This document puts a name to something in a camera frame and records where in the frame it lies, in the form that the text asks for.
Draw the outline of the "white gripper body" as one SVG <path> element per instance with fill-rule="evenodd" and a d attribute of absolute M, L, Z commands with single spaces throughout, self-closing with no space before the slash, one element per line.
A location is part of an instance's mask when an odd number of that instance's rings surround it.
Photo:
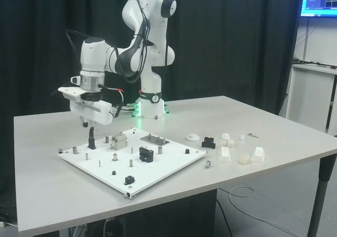
<path fill-rule="evenodd" d="M 111 103 L 105 101 L 97 102 L 74 102 L 70 101 L 70 110 L 86 120 L 98 124 L 111 124 L 113 115 Z"/>

